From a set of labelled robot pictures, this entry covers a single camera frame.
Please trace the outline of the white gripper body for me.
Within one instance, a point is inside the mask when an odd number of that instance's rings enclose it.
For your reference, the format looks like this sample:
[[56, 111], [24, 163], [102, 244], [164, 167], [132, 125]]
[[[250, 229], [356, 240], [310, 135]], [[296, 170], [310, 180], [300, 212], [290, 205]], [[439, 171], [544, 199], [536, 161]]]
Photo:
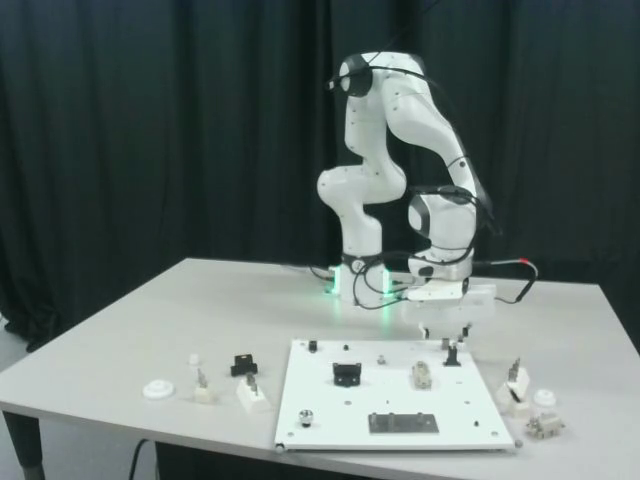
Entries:
[[463, 292], [462, 283], [427, 283], [410, 287], [407, 302], [401, 308], [406, 323], [475, 324], [495, 315], [494, 283], [470, 284]]

